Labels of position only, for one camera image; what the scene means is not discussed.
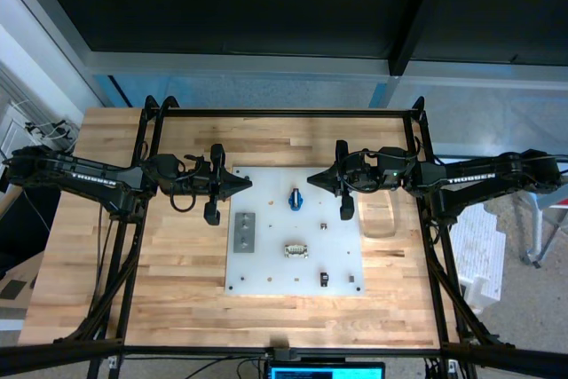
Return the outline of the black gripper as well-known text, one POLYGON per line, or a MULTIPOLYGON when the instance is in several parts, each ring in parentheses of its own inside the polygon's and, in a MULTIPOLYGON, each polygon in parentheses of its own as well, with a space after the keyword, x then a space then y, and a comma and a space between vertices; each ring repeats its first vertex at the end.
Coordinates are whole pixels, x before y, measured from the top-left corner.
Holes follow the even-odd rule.
POLYGON ((374 193, 380 189, 382 179, 379 177, 378 164, 372 165, 366 158, 378 161, 379 153, 366 148, 349 152, 345 140, 337 140, 335 144, 335 164, 307 178, 310 185, 341 197, 340 218, 351 220, 355 213, 355 202, 351 192, 374 193))
MULTIPOLYGON (((193 169, 188 173, 188 189, 193 198, 198 195, 206 195, 209 200, 204 205, 203 217, 208 225, 220 224, 220 212, 217 202, 220 198, 222 184, 221 172, 225 166, 225 150, 221 144, 214 144, 210 148, 209 161, 203 156, 197 157, 192 154, 185 156, 187 160, 194 161, 193 169)), ((251 187, 249 178, 239 177, 224 169, 224 199, 229 199, 235 194, 251 187)))

